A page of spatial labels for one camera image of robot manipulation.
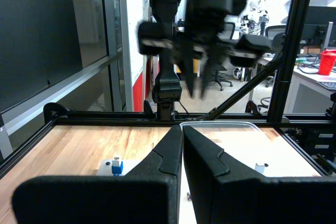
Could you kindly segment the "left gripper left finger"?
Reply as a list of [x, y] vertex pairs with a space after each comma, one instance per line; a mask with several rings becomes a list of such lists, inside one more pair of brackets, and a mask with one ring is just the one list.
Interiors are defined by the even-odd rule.
[[170, 128], [124, 176], [40, 176], [12, 195], [18, 223], [178, 223], [182, 130]]

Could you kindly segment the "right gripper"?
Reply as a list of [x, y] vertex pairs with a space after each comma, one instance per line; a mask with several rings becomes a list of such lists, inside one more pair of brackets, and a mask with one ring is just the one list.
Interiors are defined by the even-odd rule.
[[138, 27], [139, 53], [156, 56], [168, 49], [172, 53], [172, 62], [183, 65], [185, 82], [190, 96], [194, 91], [193, 59], [207, 57], [201, 85], [201, 99], [204, 99], [206, 89], [212, 82], [217, 65], [229, 60], [239, 67], [251, 67], [260, 57], [270, 51], [270, 40], [265, 36], [247, 34], [238, 40], [221, 39], [215, 36], [211, 42], [192, 41], [192, 50], [182, 50], [185, 33], [176, 30], [172, 23], [142, 22]]

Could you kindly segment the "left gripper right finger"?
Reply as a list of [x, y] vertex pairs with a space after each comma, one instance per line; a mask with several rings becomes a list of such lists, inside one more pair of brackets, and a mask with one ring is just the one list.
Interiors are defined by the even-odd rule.
[[335, 223], [333, 177], [266, 177], [191, 126], [183, 139], [198, 223]]

